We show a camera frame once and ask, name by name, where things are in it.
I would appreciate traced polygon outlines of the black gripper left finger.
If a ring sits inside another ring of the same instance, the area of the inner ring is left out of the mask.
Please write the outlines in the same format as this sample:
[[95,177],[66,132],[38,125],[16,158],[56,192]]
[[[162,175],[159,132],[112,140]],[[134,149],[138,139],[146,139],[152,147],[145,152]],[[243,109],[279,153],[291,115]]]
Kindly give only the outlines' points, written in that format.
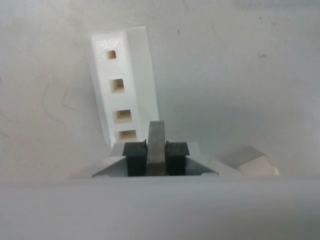
[[107,166],[94,173],[97,177],[144,177],[148,147],[146,141],[116,143],[105,159]]

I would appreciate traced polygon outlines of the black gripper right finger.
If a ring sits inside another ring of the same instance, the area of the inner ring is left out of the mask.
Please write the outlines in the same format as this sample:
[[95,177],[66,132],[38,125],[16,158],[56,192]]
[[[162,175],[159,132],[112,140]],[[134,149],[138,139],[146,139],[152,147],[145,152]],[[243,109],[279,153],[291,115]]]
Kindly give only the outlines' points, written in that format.
[[190,148],[187,142],[165,143],[165,167],[169,176],[218,176],[219,173],[189,158]]

